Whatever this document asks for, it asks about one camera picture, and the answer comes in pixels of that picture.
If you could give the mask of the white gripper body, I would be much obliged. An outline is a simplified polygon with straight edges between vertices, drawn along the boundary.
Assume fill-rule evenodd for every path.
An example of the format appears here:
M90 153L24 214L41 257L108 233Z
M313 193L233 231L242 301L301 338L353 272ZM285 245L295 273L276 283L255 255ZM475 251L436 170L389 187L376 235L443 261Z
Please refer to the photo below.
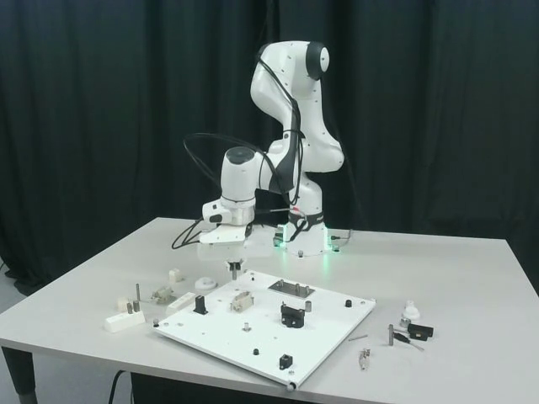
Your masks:
M201 261L240 261L249 256L250 251L242 243L197 245L197 257Z

